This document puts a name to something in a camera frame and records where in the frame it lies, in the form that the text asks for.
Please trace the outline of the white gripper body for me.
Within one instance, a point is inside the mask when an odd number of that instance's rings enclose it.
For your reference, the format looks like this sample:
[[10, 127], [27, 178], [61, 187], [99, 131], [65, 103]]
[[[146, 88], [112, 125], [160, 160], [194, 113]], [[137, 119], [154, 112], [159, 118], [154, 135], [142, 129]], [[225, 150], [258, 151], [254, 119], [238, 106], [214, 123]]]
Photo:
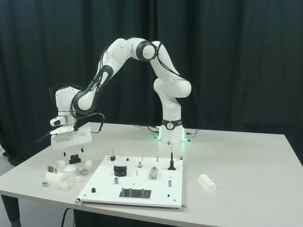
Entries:
[[51, 136], [51, 146], [53, 149], [65, 149], [73, 146], [84, 145], [90, 142], [92, 142], [90, 129], [79, 129], [77, 131]]

